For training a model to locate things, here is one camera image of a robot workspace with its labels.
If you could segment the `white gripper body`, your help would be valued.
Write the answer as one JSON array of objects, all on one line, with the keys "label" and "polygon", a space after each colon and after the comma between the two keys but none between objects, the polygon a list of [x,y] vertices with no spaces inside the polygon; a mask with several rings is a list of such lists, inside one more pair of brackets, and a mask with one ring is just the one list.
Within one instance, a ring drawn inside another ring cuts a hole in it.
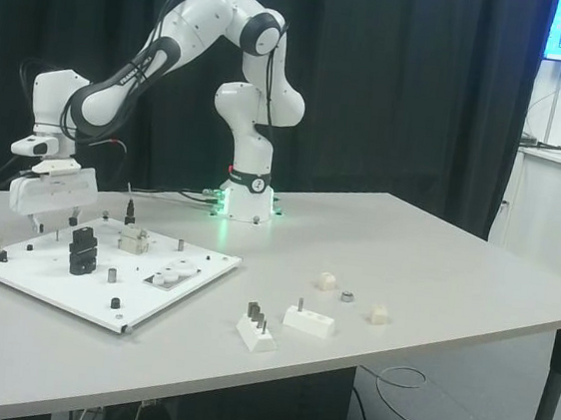
[{"label": "white gripper body", "polygon": [[21,177],[10,183],[9,207],[21,215],[42,214],[93,204],[98,195],[91,169],[58,176]]}]

